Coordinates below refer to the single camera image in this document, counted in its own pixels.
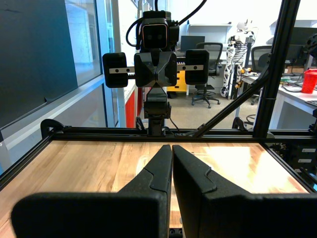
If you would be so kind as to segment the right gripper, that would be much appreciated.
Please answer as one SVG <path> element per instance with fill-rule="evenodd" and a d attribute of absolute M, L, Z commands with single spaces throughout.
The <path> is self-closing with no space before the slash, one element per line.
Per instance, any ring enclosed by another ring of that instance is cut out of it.
<path fill-rule="evenodd" d="M 124 88 L 134 79 L 137 87 L 169 87 L 177 83 L 179 71 L 185 71 L 185 83 L 204 85 L 209 77 L 207 50 L 187 50 L 184 64 L 178 64 L 175 52 L 136 53 L 134 66 L 128 67 L 125 53 L 107 53 L 102 57 L 106 86 Z"/>

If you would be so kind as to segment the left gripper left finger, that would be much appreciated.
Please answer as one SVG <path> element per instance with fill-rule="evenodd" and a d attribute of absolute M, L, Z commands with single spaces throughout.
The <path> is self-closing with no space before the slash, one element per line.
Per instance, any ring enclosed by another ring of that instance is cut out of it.
<path fill-rule="evenodd" d="M 166 238 L 172 150 L 162 146 L 120 191 L 45 192 L 18 201 L 11 223 L 19 238 Z"/>

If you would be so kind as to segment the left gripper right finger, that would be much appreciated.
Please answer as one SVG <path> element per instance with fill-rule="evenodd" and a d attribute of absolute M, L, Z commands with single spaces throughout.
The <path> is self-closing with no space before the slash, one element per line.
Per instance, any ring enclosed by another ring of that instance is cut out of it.
<path fill-rule="evenodd" d="M 173 181 L 188 238 L 314 238 L 317 196 L 252 194 L 179 145 Z"/>

